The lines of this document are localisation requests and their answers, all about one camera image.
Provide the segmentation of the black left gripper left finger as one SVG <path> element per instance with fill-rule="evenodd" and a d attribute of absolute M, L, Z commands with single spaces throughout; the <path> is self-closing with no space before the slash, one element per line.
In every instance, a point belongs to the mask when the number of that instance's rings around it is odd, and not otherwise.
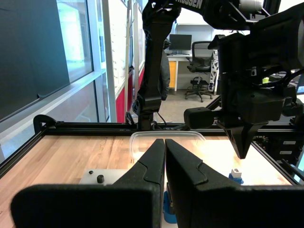
<path fill-rule="evenodd" d="M 112 185 L 45 184 L 12 199 L 18 228 L 159 228 L 162 225 L 165 144 L 157 139 Z"/>

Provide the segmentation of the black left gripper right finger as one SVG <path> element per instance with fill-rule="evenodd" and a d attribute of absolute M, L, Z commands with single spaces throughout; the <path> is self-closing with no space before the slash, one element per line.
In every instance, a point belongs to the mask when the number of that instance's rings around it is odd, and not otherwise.
<path fill-rule="evenodd" d="M 172 139 L 166 174 L 180 228 L 301 228 L 303 186 L 244 186 Z"/>

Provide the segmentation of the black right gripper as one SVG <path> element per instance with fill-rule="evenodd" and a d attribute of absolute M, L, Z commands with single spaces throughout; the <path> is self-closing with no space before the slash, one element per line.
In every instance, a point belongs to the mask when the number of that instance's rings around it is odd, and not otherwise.
<path fill-rule="evenodd" d="M 296 72 L 288 72 L 283 78 L 265 84 L 229 81 L 221 91 L 220 110 L 187 109 L 185 124 L 191 129 L 209 128 L 217 120 L 238 158 L 244 159 L 260 126 L 278 121 L 282 115 L 297 115 L 296 88 L 290 84 L 295 77 Z"/>

